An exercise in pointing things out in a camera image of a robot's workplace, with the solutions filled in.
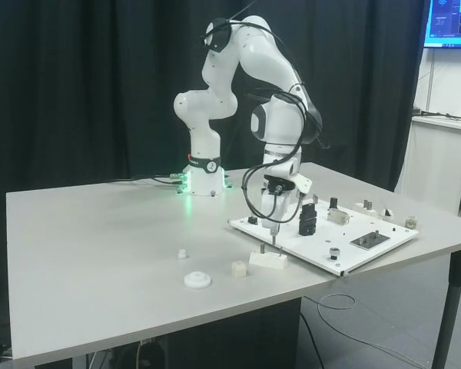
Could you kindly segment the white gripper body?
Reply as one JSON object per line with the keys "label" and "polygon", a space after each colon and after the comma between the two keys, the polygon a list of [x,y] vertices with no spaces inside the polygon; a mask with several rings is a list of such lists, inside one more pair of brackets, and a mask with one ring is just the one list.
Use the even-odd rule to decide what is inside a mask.
{"label": "white gripper body", "polygon": [[285,192],[280,195],[271,194],[265,191],[261,196],[260,213],[264,215],[261,224],[264,228],[270,230],[274,225],[280,224],[289,206],[289,193]]}

